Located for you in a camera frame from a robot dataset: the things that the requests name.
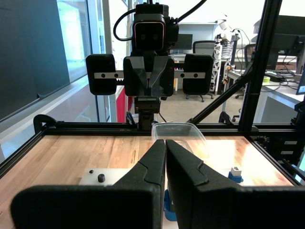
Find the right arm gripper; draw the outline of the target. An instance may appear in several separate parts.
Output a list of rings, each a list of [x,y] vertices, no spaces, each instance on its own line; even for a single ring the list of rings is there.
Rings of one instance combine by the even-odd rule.
[[[112,95],[117,86],[125,88],[127,96],[172,96],[176,78],[183,81],[187,95],[205,95],[210,91],[213,59],[210,55],[187,54],[183,63],[170,56],[125,57],[123,70],[115,68],[112,54],[92,54],[86,58],[90,92]]]

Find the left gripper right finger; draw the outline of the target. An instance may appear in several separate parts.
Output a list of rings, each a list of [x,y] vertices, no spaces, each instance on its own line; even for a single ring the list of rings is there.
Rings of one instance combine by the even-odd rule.
[[[303,186],[243,187],[173,140],[167,179],[181,229],[299,229]]]

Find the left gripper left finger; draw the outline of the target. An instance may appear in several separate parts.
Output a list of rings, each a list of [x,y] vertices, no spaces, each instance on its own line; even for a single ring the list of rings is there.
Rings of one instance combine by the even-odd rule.
[[[33,186],[10,212],[18,229],[160,229],[165,184],[163,140],[157,140],[111,186]]]

